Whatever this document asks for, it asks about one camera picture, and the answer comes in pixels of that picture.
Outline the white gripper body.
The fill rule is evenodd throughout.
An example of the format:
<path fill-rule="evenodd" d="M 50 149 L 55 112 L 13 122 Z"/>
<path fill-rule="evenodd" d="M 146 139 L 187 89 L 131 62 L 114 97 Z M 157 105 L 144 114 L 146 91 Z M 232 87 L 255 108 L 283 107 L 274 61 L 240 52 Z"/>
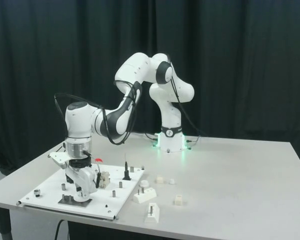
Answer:
<path fill-rule="evenodd" d="M 98 188 L 95 183 L 97 174 L 91 167 L 75 170 L 69 166 L 65 169 L 65 173 L 73 180 L 77 188 L 81 188 L 81 190 L 78 191 L 75 189 L 76 198 L 89 198 L 90 194 L 97 192 Z"/>

